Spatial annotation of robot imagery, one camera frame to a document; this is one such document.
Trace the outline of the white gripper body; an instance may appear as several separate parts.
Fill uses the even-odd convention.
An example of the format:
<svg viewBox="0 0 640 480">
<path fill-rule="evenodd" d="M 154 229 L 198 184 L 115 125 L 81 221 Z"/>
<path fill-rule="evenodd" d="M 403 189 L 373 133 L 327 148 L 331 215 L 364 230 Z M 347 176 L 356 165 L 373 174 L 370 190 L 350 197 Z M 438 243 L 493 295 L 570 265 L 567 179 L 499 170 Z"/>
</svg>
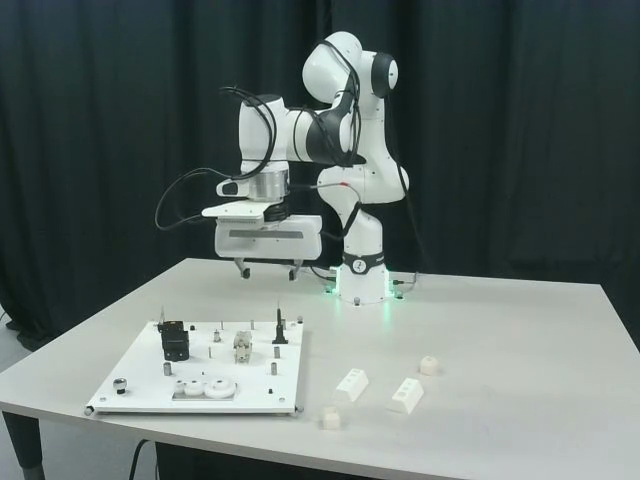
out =
<svg viewBox="0 0 640 480">
<path fill-rule="evenodd" d="M 322 253 L 322 226 L 317 215 L 291 215 L 261 226 L 219 222 L 214 248 L 218 256 L 232 259 L 316 260 Z"/>
</svg>

